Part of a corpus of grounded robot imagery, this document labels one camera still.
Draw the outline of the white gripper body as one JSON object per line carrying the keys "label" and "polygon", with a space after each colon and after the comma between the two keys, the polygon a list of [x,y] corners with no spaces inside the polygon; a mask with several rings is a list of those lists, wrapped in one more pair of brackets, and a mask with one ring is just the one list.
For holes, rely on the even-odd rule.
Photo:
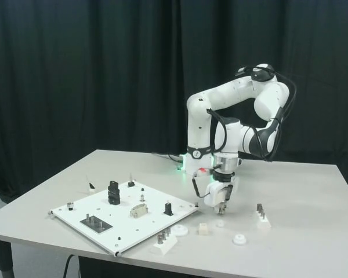
{"label": "white gripper body", "polygon": [[231,196],[234,185],[232,183],[223,183],[214,181],[206,188],[205,204],[209,207],[216,207],[221,203],[226,203]]}

